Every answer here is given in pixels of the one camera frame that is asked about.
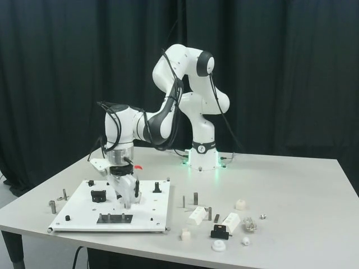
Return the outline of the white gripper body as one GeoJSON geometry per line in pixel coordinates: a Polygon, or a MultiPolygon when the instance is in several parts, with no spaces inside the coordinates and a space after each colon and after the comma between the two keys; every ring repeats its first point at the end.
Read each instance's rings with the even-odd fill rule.
{"type": "Polygon", "coordinates": [[[122,204],[139,203],[141,200],[140,181],[137,176],[132,174],[111,175],[111,186],[116,195],[120,195],[122,204]]]}

